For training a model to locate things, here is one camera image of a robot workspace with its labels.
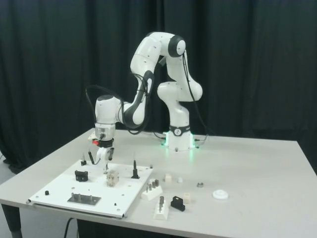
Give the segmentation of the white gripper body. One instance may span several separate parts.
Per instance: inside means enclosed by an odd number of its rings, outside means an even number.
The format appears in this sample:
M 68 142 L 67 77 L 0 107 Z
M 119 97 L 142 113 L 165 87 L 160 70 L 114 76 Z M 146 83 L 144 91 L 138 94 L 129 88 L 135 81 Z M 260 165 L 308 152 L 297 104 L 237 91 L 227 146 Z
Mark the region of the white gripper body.
M 111 161 L 113 158 L 113 148 L 112 147 L 100 147 L 97 151 L 97 160 L 101 161 Z

